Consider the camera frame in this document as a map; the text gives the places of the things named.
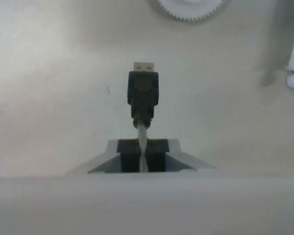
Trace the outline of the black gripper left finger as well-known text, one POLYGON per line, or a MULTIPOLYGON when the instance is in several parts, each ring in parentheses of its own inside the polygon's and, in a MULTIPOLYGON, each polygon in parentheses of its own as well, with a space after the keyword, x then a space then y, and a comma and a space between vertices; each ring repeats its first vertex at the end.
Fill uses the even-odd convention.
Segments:
POLYGON ((137 139, 109 140, 103 153, 72 168, 65 175, 86 175, 93 173, 122 173, 122 157, 139 155, 137 139))

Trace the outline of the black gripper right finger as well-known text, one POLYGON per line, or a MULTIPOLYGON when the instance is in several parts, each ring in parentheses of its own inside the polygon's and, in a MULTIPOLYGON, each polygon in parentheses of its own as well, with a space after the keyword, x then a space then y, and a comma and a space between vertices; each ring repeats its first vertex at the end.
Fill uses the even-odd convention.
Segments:
POLYGON ((215 166, 182 151, 178 139, 149 139, 146 157, 150 172, 217 169, 215 166))

